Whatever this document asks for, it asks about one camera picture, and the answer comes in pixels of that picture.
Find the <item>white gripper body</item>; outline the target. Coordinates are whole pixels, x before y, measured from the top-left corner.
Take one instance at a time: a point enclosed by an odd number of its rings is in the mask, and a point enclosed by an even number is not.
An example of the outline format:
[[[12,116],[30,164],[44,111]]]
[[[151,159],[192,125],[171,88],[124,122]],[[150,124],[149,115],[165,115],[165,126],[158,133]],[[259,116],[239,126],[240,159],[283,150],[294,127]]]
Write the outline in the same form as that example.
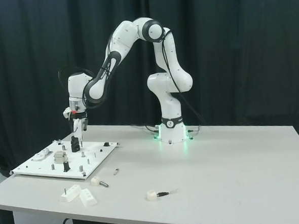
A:
[[[87,125],[87,118],[73,120],[73,135],[78,138],[78,140],[83,139],[83,132],[87,131]]]

